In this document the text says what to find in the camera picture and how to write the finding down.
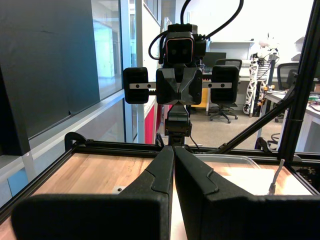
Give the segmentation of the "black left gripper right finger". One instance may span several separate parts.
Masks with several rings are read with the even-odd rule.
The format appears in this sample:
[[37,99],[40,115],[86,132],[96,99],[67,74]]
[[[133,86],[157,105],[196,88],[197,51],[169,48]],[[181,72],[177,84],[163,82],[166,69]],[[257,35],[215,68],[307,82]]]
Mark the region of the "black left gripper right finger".
[[317,240],[317,195],[249,193],[182,147],[175,148],[175,186],[190,240]]

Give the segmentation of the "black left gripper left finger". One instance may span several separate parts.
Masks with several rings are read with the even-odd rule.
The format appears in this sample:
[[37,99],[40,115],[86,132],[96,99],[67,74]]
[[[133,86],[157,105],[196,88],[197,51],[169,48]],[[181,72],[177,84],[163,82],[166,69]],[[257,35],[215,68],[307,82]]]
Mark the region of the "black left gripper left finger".
[[18,240],[168,240],[174,151],[164,147],[119,194],[40,194],[12,211]]

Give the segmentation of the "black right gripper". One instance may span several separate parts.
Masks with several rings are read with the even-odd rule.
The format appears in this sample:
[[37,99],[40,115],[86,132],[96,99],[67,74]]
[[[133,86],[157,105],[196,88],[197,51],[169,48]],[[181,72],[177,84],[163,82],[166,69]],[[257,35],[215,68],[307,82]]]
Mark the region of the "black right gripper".
[[159,68],[155,82],[149,82],[145,67],[128,67],[123,71],[125,101],[145,104],[149,96],[156,96],[160,105],[199,105],[203,89],[210,89],[214,104],[233,104],[237,99],[239,68],[216,65],[211,74],[203,74],[197,67]]

